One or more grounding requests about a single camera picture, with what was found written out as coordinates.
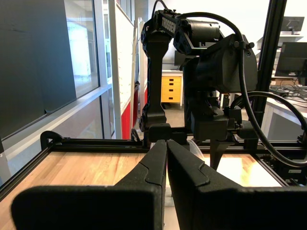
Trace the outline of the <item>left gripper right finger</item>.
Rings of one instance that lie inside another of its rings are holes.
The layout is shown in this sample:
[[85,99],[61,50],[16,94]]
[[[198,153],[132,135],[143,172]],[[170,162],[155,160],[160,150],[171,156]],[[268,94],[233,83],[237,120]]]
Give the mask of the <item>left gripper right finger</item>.
[[173,140],[167,170],[182,230],[304,230],[304,187],[243,187]]

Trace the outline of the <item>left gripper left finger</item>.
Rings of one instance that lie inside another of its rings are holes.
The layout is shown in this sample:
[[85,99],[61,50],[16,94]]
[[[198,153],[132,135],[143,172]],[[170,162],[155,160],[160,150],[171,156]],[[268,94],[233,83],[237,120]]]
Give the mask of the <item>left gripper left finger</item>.
[[11,205],[18,230],[161,230],[167,147],[157,141],[113,186],[36,186]]

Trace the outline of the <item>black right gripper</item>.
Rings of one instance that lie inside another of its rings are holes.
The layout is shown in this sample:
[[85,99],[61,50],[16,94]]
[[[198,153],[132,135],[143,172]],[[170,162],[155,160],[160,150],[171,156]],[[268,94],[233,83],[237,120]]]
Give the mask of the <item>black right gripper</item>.
[[[229,109],[229,121],[233,121],[229,130],[233,134],[237,134],[241,139],[257,139],[258,136],[248,120],[242,119],[240,107]],[[226,142],[218,140],[210,140],[210,167],[217,170],[223,153],[226,150]]]

